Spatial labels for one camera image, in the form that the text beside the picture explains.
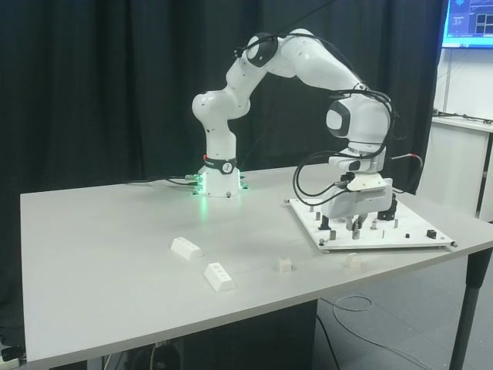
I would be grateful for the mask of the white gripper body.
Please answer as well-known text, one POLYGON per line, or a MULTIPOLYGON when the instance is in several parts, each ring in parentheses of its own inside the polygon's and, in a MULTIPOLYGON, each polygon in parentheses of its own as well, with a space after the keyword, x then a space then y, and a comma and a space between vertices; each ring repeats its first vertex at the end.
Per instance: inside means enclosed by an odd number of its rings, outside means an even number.
POLYGON ((384 182, 382 189, 361 192, 347 192, 346 188, 334 187, 327 191, 325 200, 337 193, 342 194, 322 204, 321 213, 328 219, 338 219, 387 210, 392 203, 393 180, 384 182))

